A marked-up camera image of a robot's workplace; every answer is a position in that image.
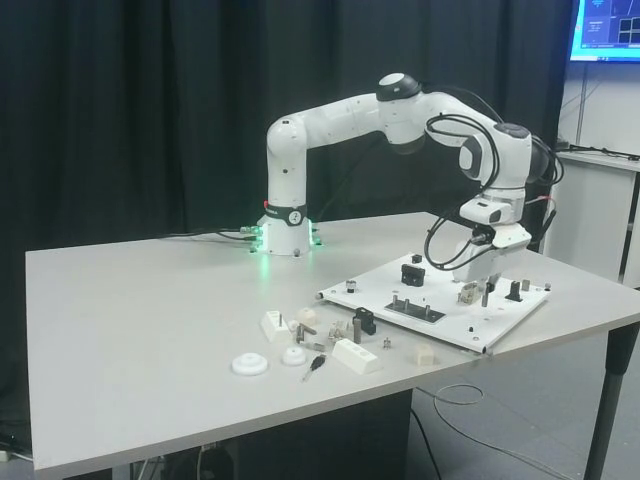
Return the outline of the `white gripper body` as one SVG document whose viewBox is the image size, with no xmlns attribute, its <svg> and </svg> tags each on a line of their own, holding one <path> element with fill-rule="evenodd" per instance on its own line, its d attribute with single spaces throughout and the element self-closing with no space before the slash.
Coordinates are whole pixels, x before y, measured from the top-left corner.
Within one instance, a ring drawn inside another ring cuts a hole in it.
<svg viewBox="0 0 640 480">
<path fill-rule="evenodd" d="M 502 272 L 502 255 L 490 244 L 471 244 L 461 258 L 454 262 L 454 267 L 455 281 L 481 281 Z"/>
</svg>

